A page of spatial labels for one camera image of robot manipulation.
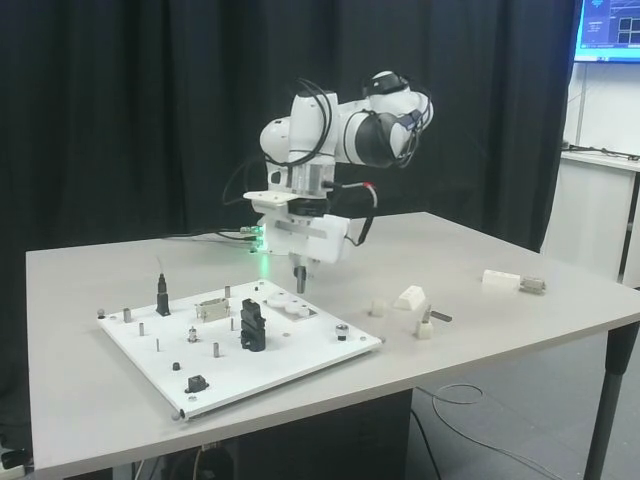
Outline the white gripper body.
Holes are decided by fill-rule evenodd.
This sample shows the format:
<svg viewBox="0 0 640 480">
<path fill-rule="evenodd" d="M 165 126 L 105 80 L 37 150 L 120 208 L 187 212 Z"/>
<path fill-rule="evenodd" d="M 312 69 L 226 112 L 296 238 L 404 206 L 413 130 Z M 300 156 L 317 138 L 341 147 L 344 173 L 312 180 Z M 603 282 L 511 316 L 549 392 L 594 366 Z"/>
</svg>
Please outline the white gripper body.
<svg viewBox="0 0 640 480">
<path fill-rule="evenodd" d="M 266 250 L 276 255 L 298 256 L 324 263 L 337 263 L 343 256 L 349 220 L 325 214 L 320 217 L 300 215 L 263 215 Z"/>
</svg>

